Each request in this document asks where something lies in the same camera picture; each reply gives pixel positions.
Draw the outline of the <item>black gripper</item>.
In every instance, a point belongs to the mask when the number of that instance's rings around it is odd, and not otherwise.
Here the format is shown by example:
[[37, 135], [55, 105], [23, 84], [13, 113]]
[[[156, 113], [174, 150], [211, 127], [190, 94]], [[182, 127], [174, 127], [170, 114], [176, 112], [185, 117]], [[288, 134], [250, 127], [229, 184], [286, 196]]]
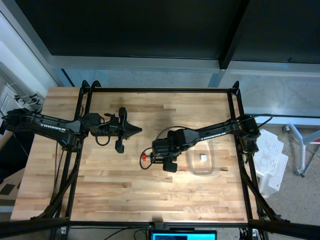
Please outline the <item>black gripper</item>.
[[132, 125], [127, 121], [127, 111], [125, 107], [121, 107], [119, 109], [118, 117], [110, 113], [107, 113], [106, 116], [110, 118], [107, 122], [108, 136], [117, 137], [117, 140], [115, 141], [115, 150], [117, 153], [123, 154], [125, 150], [125, 146], [123, 145], [123, 139], [125, 137], [125, 123], [126, 129], [128, 129], [126, 132], [126, 139], [142, 132], [142, 128]]
[[178, 164], [177, 158], [181, 154], [181, 151], [178, 152], [168, 152], [162, 154], [163, 166], [162, 169], [165, 172], [176, 173]]

